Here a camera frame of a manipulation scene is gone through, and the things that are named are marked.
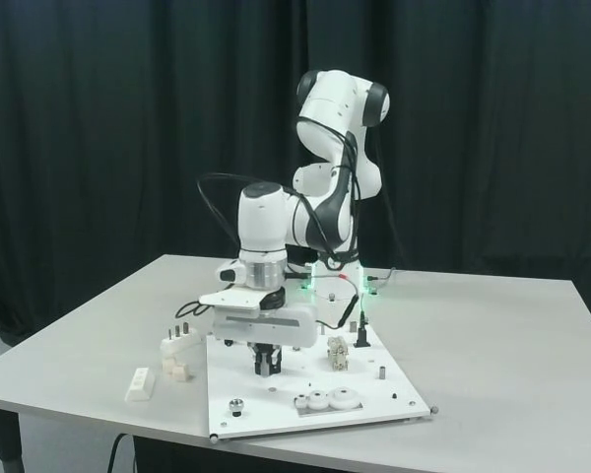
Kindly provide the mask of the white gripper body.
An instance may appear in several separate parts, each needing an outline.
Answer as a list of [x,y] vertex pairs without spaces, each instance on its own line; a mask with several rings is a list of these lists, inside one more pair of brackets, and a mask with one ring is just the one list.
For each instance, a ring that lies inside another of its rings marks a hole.
[[317,340],[317,309],[312,304],[287,304],[261,310],[214,309],[213,333],[223,340],[253,344],[312,347]]

